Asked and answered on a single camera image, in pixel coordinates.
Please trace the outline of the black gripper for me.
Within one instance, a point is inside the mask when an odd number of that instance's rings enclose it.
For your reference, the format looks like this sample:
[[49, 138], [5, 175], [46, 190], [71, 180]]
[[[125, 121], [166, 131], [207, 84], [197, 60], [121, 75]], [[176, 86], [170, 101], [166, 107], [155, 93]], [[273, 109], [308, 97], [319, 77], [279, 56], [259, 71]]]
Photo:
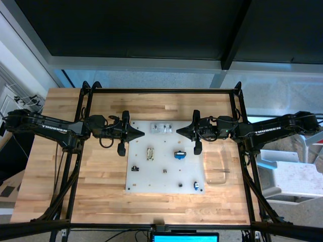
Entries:
[[125, 110], [122, 112], [122, 118], [119, 118], [115, 115], [109, 115], [109, 119], [112, 119], [114, 122], [113, 124], [110, 124], [105, 129], [105, 137], [107, 139], [111, 140], [120, 140], [118, 147], [117, 147], [117, 153], [119, 156], [125, 156], [126, 155], [126, 148], [125, 148], [125, 142], [127, 141], [128, 136], [128, 127], [129, 127], [129, 142], [141, 138], [144, 136], [144, 132], [135, 129], [130, 125], [130, 114], [129, 111]]
[[215, 122], [216, 119], [213, 116], [200, 117], [200, 111], [194, 110], [193, 112], [193, 122], [186, 126], [176, 130], [176, 133], [189, 139], [193, 142], [193, 134], [195, 138], [194, 154], [200, 155], [202, 153], [202, 142], [201, 140], [207, 142], [214, 142], [218, 139], [217, 129], [211, 124]]

